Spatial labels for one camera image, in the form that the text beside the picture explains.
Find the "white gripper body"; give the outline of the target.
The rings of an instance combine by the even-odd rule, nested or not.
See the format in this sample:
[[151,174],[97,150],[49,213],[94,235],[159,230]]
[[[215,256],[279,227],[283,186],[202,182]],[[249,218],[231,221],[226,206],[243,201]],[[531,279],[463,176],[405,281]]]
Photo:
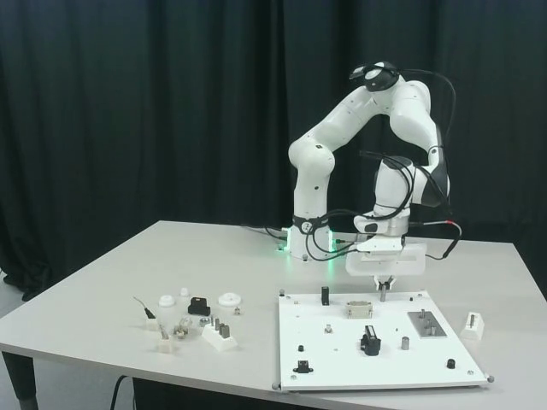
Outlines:
[[346,256],[345,268],[351,276],[421,275],[426,267],[426,245],[411,243],[396,253],[355,252]]

